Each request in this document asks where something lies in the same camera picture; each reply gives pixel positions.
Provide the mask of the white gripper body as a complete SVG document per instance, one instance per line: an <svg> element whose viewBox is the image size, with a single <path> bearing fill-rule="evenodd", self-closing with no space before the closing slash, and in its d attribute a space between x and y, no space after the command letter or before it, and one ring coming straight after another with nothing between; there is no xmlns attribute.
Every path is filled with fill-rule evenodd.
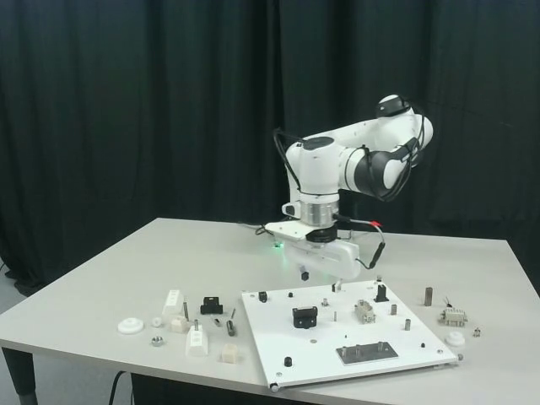
<svg viewBox="0 0 540 405"><path fill-rule="evenodd" d="M334 278L351 280L361 273L359 247L354 243L334 240L316 244L307 240L285 242L284 254L287 260L299 271L305 266L309 275L313 272L325 273Z"/></svg>

